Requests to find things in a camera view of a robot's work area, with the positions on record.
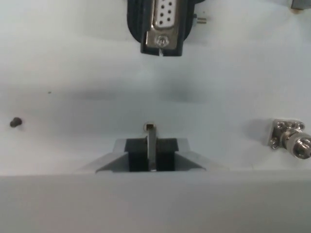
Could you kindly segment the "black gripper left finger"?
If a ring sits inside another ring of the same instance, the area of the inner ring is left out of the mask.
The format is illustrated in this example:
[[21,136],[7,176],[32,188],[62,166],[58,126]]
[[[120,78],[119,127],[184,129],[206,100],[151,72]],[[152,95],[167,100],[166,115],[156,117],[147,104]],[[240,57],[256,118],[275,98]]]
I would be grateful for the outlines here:
[[80,174],[148,171],[146,139],[117,139],[111,152],[79,168]]

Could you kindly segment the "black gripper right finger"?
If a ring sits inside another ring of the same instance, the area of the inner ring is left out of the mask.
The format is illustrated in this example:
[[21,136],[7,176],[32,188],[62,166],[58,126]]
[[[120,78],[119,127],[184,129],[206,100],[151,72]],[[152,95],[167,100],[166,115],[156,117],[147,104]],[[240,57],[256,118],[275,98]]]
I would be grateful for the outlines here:
[[156,169],[169,171],[229,171],[206,156],[191,150],[186,138],[159,138],[156,145]]

